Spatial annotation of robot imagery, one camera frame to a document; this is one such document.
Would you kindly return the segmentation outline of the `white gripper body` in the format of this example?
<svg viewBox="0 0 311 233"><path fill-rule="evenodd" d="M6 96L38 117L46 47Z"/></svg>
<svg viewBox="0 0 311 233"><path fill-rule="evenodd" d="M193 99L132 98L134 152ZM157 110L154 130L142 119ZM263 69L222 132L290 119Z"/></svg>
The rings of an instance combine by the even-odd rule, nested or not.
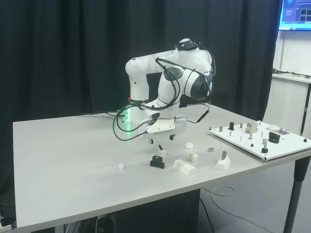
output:
<svg viewBox="0 0 311 233"><path fill-rule="evenodd" d="M182 133L186 130L186 127L186 117L160 118L147 128L147 133Z"/></svg>

